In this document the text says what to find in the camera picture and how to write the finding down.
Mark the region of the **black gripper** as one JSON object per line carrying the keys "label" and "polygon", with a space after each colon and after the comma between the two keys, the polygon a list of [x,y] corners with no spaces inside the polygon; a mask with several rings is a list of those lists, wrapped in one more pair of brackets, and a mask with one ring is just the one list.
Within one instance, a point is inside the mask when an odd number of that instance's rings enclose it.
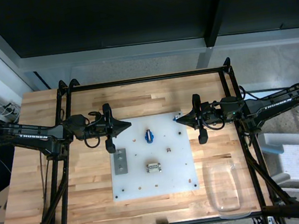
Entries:
{"label": "black gripper", "polygon": [[207,129],[220,131],[225,127],[224,117],[218,109],[209,102],[202,103],[200,95],[193,94],[193,108],[187,114],[179,113],[175,116],[177,123],[197,129],[199,131],[199,144],[206,144],[208,141]]}
{"label": "black gripper", "polygon": [[127,121],[122,121],[118,120],[115,118],[112,118],[112,112],[110,105],[104,104],[102,107],[103,114],[101,114],[98,111],[93,111],[90,112],[90,116],[94,116],[95,120],[92,121],[90,124],[86,126],[85,130],[85,135],[86,139],[90,138],[96,138],[97,139],[97,144],[94,146],[91,146],[87,143],[88,148],[96,148],[100,145],[100,138],[103,136],[106,136],[107,139],[105,141],[105,149],[107,150],[108,153],[115,153],[116,148],[115,145],[113,144],[113,126],[114,128],[114,136],[117,137],[119,134],[121,134],[123,131],[127,130],[132,123],[127,122]]}

